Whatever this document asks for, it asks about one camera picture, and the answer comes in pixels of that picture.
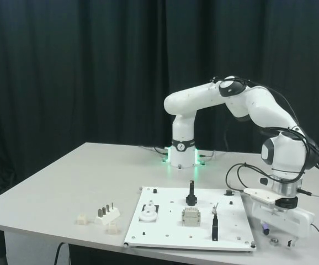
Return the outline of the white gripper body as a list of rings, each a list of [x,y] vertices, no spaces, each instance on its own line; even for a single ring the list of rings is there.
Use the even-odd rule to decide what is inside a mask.
[[[301,208],[270,209],[258,203],[253,203],[252,216],[262,223],[267,223],[298,238],[309,237],[311,224],[315,218],[314,213]]]

